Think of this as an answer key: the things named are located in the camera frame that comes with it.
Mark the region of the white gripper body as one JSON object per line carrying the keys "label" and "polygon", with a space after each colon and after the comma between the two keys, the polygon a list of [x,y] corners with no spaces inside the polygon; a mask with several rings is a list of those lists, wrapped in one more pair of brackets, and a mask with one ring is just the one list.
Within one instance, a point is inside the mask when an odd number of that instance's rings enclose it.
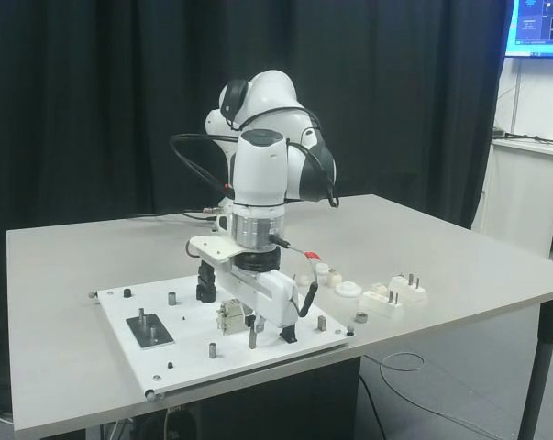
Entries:
{"label": "white gripper body", "polygon": [[295,281],[278,270],[252,272],[233,267],[218,272],[221,288],[239,299],[273,325],[284,328],[295,325],[298,313],[293,305],[298,299]]}

